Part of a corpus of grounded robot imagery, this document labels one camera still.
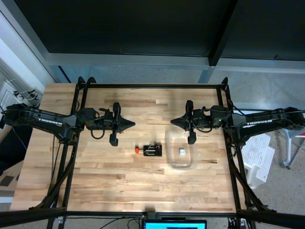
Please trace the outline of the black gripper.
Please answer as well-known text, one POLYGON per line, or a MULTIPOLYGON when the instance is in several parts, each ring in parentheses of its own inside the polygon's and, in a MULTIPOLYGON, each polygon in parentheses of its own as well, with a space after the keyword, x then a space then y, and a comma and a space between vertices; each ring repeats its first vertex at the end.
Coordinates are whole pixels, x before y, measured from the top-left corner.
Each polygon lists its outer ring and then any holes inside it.
POLYGON ((184 131, 189 132, 188 144, 194 144, 196 142, 196 133, 194 129, 203 133, 204 131, 199 127, 200 120, 202 119, 201 109, 193 109, 193 101, 187 100, 186 113, 178 118, 171 120, 171 124, 175 125, 184 131))
POLYGON ((120 113, 121 113, 121 106, 118 102, 115 102, 112 107, 112 112, 109 112, 109 114, 106 117, 107 121, 104 121, 104 123, 107 126, 106 129, 112 131, 109 138, 109 142, 112 146, 118 145, 118 138, 117 138, 118 131, 119 133, 121 133, 124 130, 135 126, 135 122, 123 118, 120 115, 120 113))

